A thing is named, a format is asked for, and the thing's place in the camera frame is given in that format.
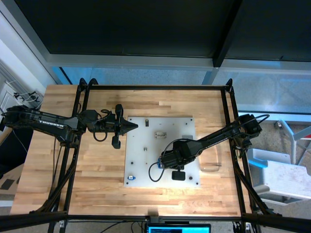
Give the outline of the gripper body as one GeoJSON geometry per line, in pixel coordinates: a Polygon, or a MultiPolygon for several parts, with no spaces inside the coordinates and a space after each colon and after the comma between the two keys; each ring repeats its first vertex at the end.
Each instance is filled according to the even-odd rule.
{"type": "Polygon", "coordinates": [[[171,169],[174,169],[174,171],[172,172],[172,180],[184,181],[186,179],[186,173],[184,171],[186,164],[187,161],[184,160],[182,157],[180,156],[175,157],[175,161],[171,166],[171,169]]]}
{"type": "Polygon", "coordinates": [[[117,104],[114,112],[114,136],[112,137],[112,146],[115,149],[121,148],[121,142],[119,136],[121,134],[121,119],[123,117],[123,107],[121,104],[117,104]]]}

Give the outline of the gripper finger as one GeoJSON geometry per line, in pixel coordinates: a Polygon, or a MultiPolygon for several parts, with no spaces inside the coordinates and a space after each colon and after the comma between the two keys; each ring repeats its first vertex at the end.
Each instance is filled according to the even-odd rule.
{"type": "Polygon", "coordinates": [[[131,121],[128,121],[126,120],[125,118],[121,118],[121,125],[122,126],[138,126],[137,124],[131,122],[131,121]]]}
{"type": "Polygon", "coordinates": [[[121,127],[121,135],[125,135],[126,133],[138,128],[138,125],[135,126],[122,126],[121,127]]]}

